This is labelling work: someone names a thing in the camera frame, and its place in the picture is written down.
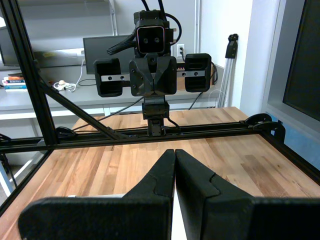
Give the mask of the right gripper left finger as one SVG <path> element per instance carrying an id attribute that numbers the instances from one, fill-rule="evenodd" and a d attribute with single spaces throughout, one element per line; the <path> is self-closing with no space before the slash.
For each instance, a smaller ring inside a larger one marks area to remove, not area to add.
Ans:
<path id="1" fill-rule="evenodd" d="M 123 197 L 47 197 L 19 215 L 24 240 L 169 240 L 175 151 L 166 150 Z"/>

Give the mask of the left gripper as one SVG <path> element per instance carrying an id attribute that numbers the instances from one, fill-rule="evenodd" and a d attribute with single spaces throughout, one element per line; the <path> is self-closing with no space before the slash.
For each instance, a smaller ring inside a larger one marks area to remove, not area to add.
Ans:
<path id="1" fill-rule="evenodd" d="M 98 95 L 117 97 L 123 88 L 129 87 L 135 97 L 174 95 L 178 78 L 184 79 L 184 89 L 189 93 L 206 92 L 211 86 L 211 56 L 192 53 L 178 63 L 173 56 L 147 54 L 129 61 L 128 74 L 123 74 L 118 58 L 94 62 Z"/>

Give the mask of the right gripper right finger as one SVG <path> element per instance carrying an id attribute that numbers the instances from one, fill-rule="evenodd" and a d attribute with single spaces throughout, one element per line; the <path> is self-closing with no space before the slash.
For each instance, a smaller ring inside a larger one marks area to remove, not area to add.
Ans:
<path id="1" fill-rule="evenodd" d="M 318 198 L 254 197 L 182 149 L 176 189 L 189 240 L 314 240 Z"/>

